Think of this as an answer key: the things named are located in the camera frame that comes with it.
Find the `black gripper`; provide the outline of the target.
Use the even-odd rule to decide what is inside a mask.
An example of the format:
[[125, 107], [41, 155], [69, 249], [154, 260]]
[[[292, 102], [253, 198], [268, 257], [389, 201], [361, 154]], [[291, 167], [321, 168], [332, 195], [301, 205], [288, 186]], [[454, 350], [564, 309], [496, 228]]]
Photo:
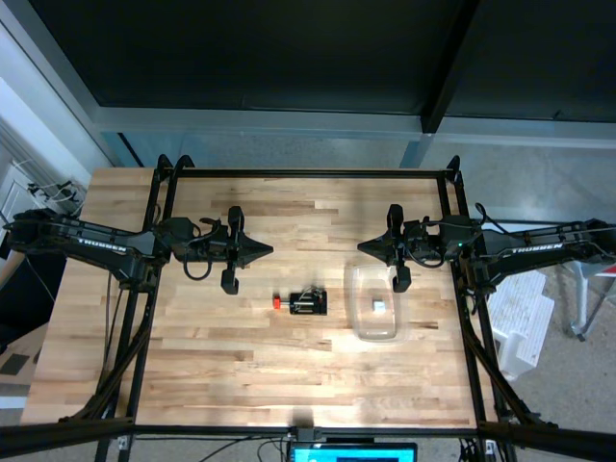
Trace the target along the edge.
[[357, 249], [385, 265], [393, 266], [396, 269], [394, 292], [405, 293], [412, 282], [411, 271], [405, 262], [412, 260], [418, 264], [425, 257], [427, 231], [419, 220], [405, 221], [403, 209], [398, 204], [390, 206], [387, 227], [388, 230], [381, 236], [359, 243]]
[[252, 262], [272, 254], [273, 247], [248, 237], [244, 231], [244, 213], [239, 206], [228, 211], [228, 224], [220, 225], [208, 244], [208, 258], [212, 263], [225, 263], [220, 286], [228, 295], [239, 291], [237, 268], [246, 268]]

